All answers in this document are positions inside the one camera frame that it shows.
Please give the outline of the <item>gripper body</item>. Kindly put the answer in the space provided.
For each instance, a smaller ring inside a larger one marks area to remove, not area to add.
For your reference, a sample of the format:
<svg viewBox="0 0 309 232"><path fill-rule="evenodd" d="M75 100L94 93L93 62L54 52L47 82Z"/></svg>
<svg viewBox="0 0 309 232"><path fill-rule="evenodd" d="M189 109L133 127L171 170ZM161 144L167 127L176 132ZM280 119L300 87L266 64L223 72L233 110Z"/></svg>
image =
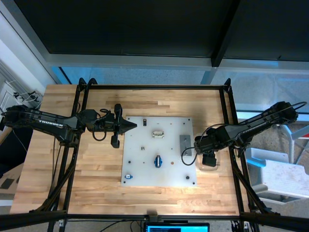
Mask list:
<svg viewBox="0 0 309 232"><path fill-rule="evenodd" d="M106 132L112 132L111 136L111 145L113 148L120 147L120 141L118 139L118 135L121 134L121 126L122 126L122 106L121 104L116 104L114 106L114 113L109 111L109 114L105 119L105 129Z"/></svg>
<svg viewBox="0 0 309 232"><path fill-rule="evenodd" d="M202 164L209 167L216 166L217 159L214 151L204 152L202 156Z"/></svg>

